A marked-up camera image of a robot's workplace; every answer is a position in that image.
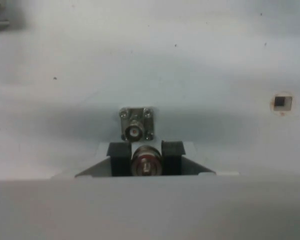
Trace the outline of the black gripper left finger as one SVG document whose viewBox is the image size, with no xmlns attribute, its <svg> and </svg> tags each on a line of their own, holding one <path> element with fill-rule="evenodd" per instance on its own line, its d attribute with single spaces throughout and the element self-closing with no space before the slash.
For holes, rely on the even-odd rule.
<svg viewBox="0 0 300 240">
<path fill-rule="evenodd" d="M 105 158 L 81 170 L 75 177 L 130 177 L 132 146 L 128 142 L 109 142 L 105 144 Z"/>
</svg>

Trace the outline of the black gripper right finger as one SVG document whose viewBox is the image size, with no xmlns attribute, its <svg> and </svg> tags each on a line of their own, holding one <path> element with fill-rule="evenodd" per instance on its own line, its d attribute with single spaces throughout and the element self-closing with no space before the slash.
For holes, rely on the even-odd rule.
<svg viewBox="0 0 300 240">
<path fill-rule="evenodd" d="M 186 157 L 182 141 L 161 141 L 163 176 L 198 176 L 202 173 L 216 175 L 216 172 Z"/>
</svg>

